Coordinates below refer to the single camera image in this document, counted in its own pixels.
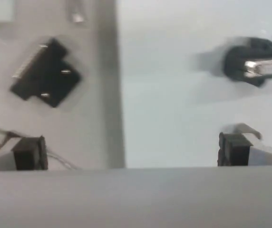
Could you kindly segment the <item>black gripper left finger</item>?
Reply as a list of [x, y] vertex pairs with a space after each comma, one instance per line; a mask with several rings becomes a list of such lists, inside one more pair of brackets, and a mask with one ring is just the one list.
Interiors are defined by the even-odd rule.
[[47, 171], [46, 141], [0, 129], [0, 171]]

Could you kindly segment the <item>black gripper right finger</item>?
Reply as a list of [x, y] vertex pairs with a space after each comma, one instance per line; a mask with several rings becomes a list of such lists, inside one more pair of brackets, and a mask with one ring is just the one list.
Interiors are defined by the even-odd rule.
[[225, 127], [219, 133], [218, 166], [272, 166], [272, 147], [262, 134], [245, 123]]

